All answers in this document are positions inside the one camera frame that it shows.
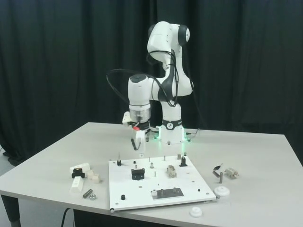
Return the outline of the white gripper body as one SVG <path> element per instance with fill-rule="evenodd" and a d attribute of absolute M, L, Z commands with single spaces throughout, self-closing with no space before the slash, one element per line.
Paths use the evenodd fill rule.
<path fill-rule="evenodd" d="M 135 144 L 136 144 L 136 151 L 137 152 L 144 152 L 145 151 L 145 132 L 144 131 L 137 131 L 136 132 Z"/>

